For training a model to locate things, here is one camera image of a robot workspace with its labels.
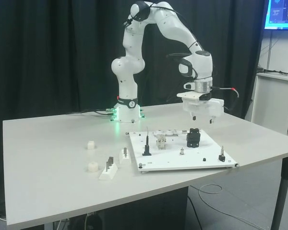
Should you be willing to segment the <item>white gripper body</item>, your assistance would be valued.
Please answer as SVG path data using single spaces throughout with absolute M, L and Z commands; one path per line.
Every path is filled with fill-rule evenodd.
M 212 98 L 208 101 L 200 101 L 183 98 L 182 101 L 183 110 L 191 117 L 220 117 L 224 114 L 224 101 L 221 99 Z

